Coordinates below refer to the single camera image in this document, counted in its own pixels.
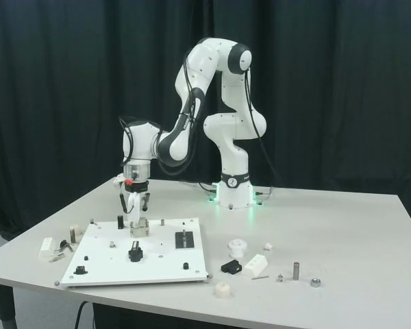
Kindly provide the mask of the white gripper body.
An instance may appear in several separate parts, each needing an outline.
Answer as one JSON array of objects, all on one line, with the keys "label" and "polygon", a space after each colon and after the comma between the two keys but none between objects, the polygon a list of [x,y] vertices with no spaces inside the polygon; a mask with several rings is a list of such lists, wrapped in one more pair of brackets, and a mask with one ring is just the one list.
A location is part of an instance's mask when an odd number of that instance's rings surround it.
[{"label": "white gripper body", "polygon": [[127,220],[130,223],[138,223],[140,220],[141,211],[141,195],[140,193],[130,193],[127,200]]}]

